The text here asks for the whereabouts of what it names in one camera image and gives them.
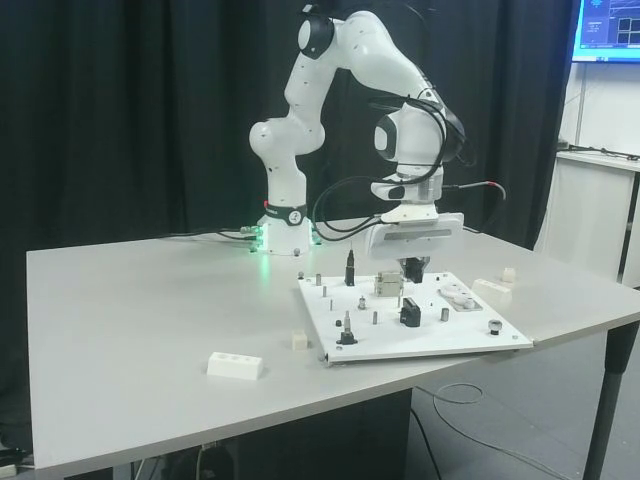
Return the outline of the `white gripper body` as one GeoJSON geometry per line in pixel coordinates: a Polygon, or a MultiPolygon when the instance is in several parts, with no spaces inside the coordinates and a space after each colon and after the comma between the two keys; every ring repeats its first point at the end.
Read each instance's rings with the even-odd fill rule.
{"type": "Polygon", "coordinates": [[[366,253],[375,260],[428,257],[454,246],[463,226],[463,213],[444,213],[434,221],[376,225],[365,236],[366,253]]]}

